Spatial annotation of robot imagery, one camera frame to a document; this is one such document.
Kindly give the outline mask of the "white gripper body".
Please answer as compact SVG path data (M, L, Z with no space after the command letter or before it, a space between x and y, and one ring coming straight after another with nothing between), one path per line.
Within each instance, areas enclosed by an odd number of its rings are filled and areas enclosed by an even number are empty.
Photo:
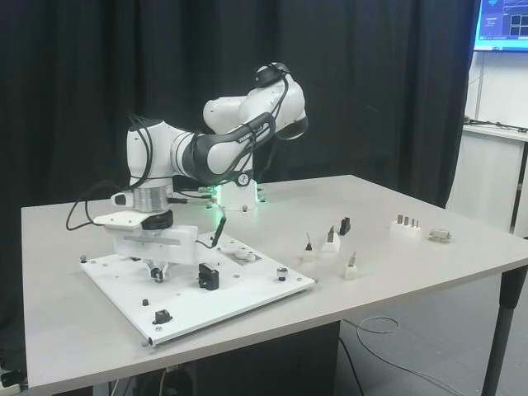
M115 252L155 262L192 265L196 261L197 227L172 226L162 230L139 230L115 236Z

